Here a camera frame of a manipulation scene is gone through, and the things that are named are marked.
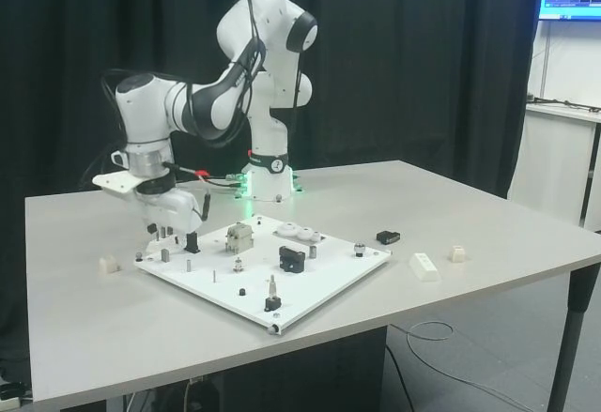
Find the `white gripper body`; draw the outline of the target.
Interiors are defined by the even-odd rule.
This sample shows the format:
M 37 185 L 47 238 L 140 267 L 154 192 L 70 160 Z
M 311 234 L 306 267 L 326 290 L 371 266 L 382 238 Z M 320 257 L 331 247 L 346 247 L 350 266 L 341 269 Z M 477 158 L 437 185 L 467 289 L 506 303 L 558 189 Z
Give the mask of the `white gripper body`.
M 138 210 L 145 225 L 170 227 L 176 234 L 187 235 L 200 227 L 200 210 L 189 192 L 173 188 L 162 194 L 137 193 Z

